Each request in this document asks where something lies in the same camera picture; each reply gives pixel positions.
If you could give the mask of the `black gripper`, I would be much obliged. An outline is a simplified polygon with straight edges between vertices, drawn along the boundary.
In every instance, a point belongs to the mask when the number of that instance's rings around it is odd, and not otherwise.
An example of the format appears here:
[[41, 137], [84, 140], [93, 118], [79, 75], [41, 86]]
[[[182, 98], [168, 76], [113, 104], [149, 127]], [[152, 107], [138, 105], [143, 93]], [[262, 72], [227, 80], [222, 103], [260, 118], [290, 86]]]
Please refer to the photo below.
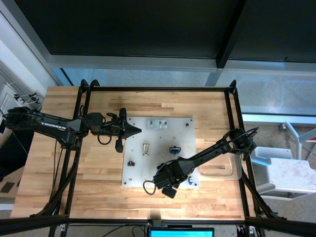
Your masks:
[[114, 113], [106, 113], [106, 116], [111, 117], [110, 121], [104, 121], [102, 124], [102, 135], [108, 136], [109, 141], [107, 143], [103, 143], [103, 145], [110, 144], [112, 137], [116, 136], [116, 144], [115, 144], [115, 150], [118, 153], [123, 152], [123, 138], [129, 138], [136, 134], [139, 134], [142, 132], [142, 129], [137, 128], [131, 124], [129, 124], [126, 120], [127, 112], [126, 108], [121, 108], [119, 110], [119, 115], [117, 116]]
[[165, 196], [175, 198], [177, 189], [187, 178], [188, 175], [177, 177], [170, 172], [163, 171], [153, 177], [153, 182]]

